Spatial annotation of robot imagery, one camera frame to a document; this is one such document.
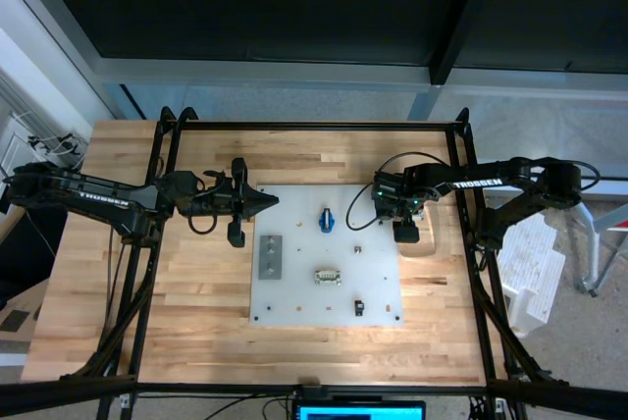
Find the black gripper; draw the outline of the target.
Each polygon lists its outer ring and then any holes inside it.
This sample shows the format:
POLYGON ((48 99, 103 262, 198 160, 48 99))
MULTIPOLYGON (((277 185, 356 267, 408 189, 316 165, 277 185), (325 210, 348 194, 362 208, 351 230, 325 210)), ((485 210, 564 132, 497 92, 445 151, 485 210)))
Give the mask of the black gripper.
MULTIPOLYGON (((248 175, 244 159, 235 158, 231 171, 230 178, 225 172, 203 172, 204 176, 215 181, 211 187, 203 188, 192 197, 189 205, 189 228, 197 235, 206 236, 216 229, 220 216, 231 216, 232 221, 227 230, 228 242, 233 247, 244 247, 245 233, 241 229, 241 221, 244 219, 244 185, 248 175), (192 219, 206 216, 212 218, 212 225, 208 230, 200 231, 192 219)), ((246 203, 247 219, 279 203, 277 196, 257 190, 249 184, 246 186, 246 199, 250 201, 246 203)))
POLYGON ((413 216, 418 213, 422 203, 412 184, 407 171, 388 173, 379 170, 374 175, 372 200, 376 217, 382 222, 392 221, 396 243, 417 243, 420 240, 413 216))

